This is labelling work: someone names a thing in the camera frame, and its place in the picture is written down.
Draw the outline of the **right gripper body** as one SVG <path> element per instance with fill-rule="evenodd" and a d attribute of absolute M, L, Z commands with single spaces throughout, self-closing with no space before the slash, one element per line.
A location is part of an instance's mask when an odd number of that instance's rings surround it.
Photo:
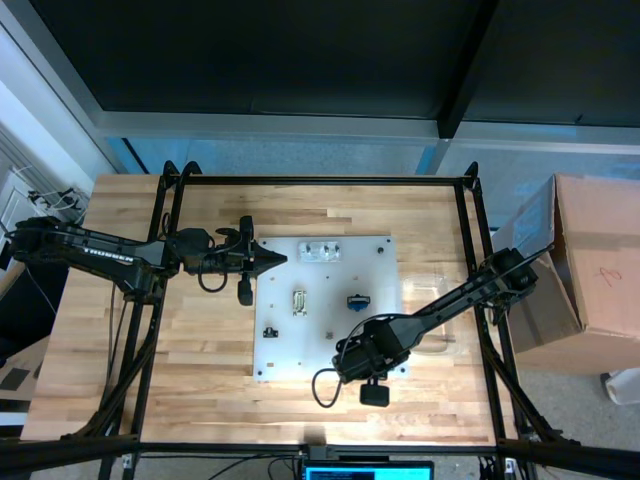
<path fill-rule="evenodd" d="M 332 364 L 343 384 L 362 381 L 359 401 L 362 405 L 385 408 L 390 389 L 383 385 L 390 371 L 401 364 L 401 351 L 373 339 L 343 339 L 336 345 Z"/>

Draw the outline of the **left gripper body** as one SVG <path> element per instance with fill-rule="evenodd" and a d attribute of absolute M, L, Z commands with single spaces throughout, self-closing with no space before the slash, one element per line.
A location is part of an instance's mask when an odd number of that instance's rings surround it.
<path fill-rule="evenodd" d="M 251 287 L 251 275 L 254 270 L 254 224 L 251 216 L 243 216 L 239 222 L 240 232 L 240 280 L 238 282 L 237 296 L 242 306 L 253 305 L 253 291 Z"/>

